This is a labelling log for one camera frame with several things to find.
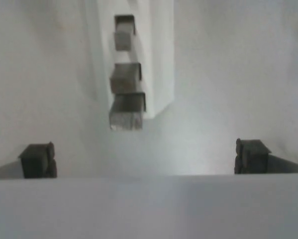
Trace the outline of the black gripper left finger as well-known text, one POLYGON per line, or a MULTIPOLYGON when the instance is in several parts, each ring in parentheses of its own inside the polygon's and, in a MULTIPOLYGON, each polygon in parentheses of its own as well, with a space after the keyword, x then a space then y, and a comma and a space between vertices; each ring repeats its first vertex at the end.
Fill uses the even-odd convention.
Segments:
POLYGON ((53 142, 29 144, 16 160, 0 166, 0 180, 57 177, 53 142))

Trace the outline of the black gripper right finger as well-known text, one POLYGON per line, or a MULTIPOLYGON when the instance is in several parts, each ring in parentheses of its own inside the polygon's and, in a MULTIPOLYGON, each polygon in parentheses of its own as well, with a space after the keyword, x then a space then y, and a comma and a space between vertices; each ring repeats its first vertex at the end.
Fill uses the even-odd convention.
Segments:
POLYGON ((236 140, 235 174, 298 173, 298 163, 274 156, 259 139, 236 140))

